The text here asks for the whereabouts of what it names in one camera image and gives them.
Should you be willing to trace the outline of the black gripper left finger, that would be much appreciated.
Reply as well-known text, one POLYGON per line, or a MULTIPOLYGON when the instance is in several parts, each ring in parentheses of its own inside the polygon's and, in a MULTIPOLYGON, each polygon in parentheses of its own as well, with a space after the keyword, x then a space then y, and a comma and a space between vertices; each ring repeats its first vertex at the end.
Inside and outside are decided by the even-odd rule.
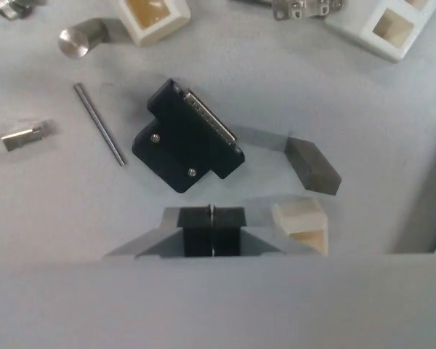
POLYGON ((157 228, 115 248, 107 257, 210 257, 211 208, 168 207, 157 228))

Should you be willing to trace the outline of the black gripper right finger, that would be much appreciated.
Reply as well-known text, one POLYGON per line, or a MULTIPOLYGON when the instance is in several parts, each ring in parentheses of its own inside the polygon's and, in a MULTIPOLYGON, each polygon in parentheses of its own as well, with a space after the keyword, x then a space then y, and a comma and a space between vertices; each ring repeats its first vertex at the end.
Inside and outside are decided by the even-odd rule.
POLYGON ((243 207, 213 207, 211 245, 214 257, 250 257, 281 253, 281 249, 247 229, 243 207))

